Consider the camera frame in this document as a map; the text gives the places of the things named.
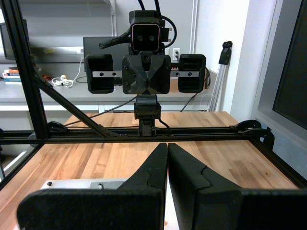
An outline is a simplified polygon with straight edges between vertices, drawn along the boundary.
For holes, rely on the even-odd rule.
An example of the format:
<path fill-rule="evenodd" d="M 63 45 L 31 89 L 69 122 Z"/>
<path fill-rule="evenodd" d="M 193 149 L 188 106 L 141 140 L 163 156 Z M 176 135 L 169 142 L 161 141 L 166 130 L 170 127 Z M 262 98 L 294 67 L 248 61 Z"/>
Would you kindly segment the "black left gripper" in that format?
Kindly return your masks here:
<path fill-rule="evenodd" d="M 112 93 L 116 79 L 121 79 L 125 94 L 168 94 L 171 78 L 177 78 L 182 93 L 200 93 L 205 82 L 206 57 L 182 54 L 173 63 L 165 54 L 127 55 L 121 70 L 113 69 L 111 54 L 88 55 L 85 58 L 88 90 L 91 93 Z"/>

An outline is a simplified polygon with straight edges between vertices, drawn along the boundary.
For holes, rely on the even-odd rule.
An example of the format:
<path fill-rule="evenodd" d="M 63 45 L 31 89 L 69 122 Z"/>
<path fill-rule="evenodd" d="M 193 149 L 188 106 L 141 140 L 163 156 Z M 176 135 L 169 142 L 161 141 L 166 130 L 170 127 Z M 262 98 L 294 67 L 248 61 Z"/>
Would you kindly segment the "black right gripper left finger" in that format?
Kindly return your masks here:
<path fill-rule="evenodd" d="M 167 187 L 167 145 L 159 144 L 117 189 L 44 189 L 17 208 L 23 230 L 161 230 Z"/>

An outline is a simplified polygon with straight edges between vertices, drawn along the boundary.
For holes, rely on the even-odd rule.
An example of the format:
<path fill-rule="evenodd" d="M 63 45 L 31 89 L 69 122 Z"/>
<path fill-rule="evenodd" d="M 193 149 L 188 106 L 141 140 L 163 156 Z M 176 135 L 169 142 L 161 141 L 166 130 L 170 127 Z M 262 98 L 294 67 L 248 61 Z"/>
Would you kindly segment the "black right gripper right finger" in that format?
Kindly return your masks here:
<path fill-rule="evenodd" d="M 182 230 L 304 230 L 305 189 L 246 189 L 179 145 L 168 145 L 169 183 Z"/>

